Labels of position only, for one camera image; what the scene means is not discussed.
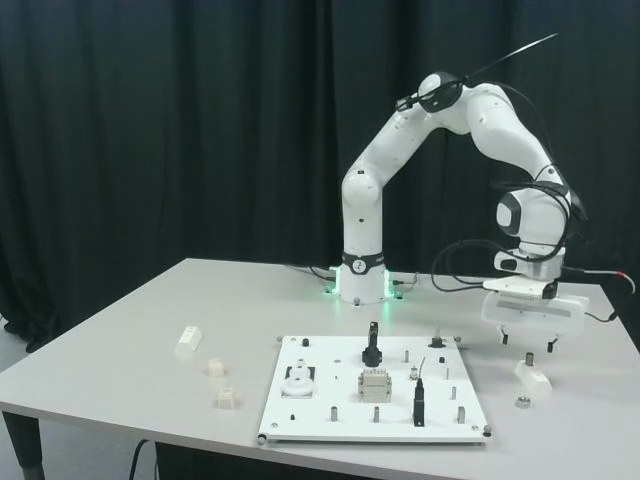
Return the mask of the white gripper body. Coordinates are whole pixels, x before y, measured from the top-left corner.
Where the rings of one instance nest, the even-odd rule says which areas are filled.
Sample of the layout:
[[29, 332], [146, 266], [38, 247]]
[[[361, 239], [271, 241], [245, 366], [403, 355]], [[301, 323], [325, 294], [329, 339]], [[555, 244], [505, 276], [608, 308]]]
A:
[[584, 330], [587, 298], [559, 295], [525, 299], [491, 292], [484, 299], [481, 319], [501, 327], [517, 327], [552, 335], [579, 335]]

